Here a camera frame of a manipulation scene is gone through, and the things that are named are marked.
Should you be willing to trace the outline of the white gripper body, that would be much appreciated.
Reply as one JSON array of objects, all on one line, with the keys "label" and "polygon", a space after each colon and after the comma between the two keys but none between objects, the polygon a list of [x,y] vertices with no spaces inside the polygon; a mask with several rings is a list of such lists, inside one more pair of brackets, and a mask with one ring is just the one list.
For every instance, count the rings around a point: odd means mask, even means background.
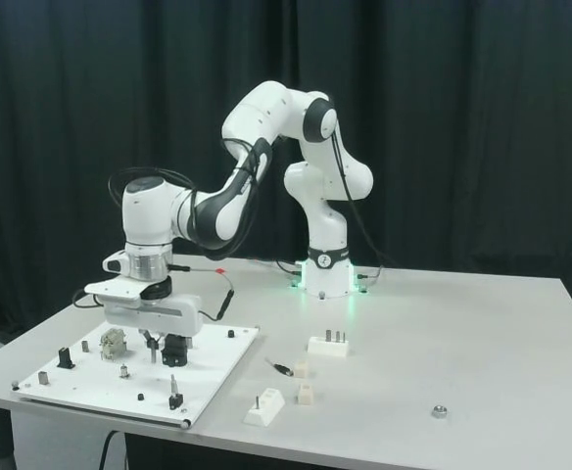
[{"label": "white gripper body", "polygon": [[203,326],[202,300],[195,295],[170,295],[159,300],[121,301],[103,298],[106,320],[122,328],[182,337],[197,335]]}]

